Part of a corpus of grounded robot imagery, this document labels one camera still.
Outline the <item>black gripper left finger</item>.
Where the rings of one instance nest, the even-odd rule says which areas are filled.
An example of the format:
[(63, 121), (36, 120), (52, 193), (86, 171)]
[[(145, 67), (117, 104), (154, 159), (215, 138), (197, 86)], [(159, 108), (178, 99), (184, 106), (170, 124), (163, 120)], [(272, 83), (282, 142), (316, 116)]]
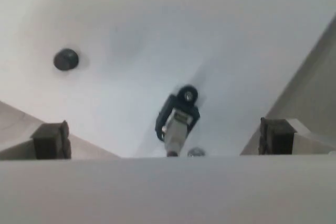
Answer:
[(71, 159), (67, 121), (43, 123), (29, 140), (1, 150), (2, 161)]

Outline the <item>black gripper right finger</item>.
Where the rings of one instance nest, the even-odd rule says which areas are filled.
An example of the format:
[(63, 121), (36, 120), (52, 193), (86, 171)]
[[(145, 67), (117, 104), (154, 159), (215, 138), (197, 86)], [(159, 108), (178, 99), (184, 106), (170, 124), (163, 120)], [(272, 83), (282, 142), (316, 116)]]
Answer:
[(310, 131), (298, 119), (261, 118), (260, 155), (335, 154), (335, 138)]

